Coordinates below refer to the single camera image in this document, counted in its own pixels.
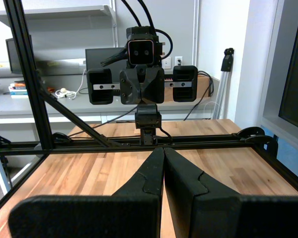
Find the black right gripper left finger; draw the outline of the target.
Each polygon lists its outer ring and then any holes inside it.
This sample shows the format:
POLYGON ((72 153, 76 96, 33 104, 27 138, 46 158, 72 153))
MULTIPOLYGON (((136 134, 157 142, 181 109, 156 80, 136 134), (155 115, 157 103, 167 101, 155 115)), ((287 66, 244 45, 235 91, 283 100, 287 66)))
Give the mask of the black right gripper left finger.
POLYGON ((39 195, 10 212, 14 238, 157 238, 160 236, 164 150, 155 149, 110 196, 39 195))

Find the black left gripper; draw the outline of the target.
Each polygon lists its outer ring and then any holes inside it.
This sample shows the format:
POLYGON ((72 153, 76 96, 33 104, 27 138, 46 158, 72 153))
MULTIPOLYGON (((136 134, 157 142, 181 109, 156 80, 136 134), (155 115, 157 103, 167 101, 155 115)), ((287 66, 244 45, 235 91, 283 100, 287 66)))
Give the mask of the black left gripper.
POLYGON ((89 70, 89 100, 93 105, 108 105, 113 102, 114 91, 117 91, 122 104, 161 104, 165 99, 165 88, 172 89, 175 102, 196 100, 198 70, 195 66, 176 66, 170 77, 171 80, 166 82, 161 67, 142 64, 122 70, 119 82, 113 83, 110 69, 89 70))

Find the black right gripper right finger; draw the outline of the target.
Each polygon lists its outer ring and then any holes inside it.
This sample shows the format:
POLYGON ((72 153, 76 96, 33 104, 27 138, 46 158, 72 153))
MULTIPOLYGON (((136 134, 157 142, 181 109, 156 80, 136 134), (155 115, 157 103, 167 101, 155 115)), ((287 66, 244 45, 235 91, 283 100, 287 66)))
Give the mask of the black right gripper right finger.
POLYGON ((242 195, 175 150, 164 154, 178 238, 298 238, 298 196, 242 195))

